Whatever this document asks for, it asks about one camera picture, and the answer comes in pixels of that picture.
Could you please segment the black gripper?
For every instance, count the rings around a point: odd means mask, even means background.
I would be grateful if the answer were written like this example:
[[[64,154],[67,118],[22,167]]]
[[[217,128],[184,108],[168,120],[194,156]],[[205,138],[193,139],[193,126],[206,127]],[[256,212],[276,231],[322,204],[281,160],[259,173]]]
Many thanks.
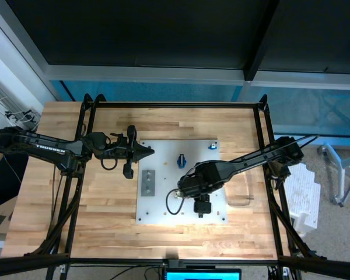
[[[178,189],[182,198],[194,200],[194,212],[198,215],[210,214],[212,207],[209,184],[199,175],[181,177]]]
[[[117,165],[118,160],[126,160],[123,165],[123,175],[126,179],[133,179],[134,171],[132,169],[132,163],[134,162],[135,144],[137,142],[137,131],[134,125],[129,125],[127,128],[127,135],[123,134],[115,135],[117,141],[113,144],[113,149],[110,151],[110,156],[115,160]],[[146,158],[155,153],[155,150],[151,146],[145,146],[138,144],[138,161]]]

